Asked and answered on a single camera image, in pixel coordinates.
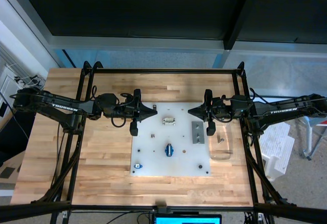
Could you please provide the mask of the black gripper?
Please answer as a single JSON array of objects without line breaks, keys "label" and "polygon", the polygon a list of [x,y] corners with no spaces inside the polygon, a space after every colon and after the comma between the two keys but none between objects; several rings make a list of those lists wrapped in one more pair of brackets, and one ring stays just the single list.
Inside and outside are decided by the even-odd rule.
[{"label": "black gripper", "polygon": [[[121,93],[121,97],[125,98],[124,102],[120,102],[115,105],[114,110],[112,111],[112,125],[116,128],[121,128],[126,124],[127,119],[131,119],[129,132],[131,135],[138,135],[137,122],[144,121],[152,116],[155,116],[157,111],[145,106],[141,103],[141,90],[135,89],[133,94],[130,93]],[[116,125],[114,123],[115,118],[123,119],[121,125]]]},{"label": "black gripper", "polygon": [[232,112],[230,112],[224,104],[224,100],[220,97],[213,97],[213,93],[210,89],[205,90],[204,104],[189,109],[188,114],[197,117],[201,121],[207,122],[207,135],[214,135],[216,132],[214,119],[221,123],[229,123],[232,121]]}]

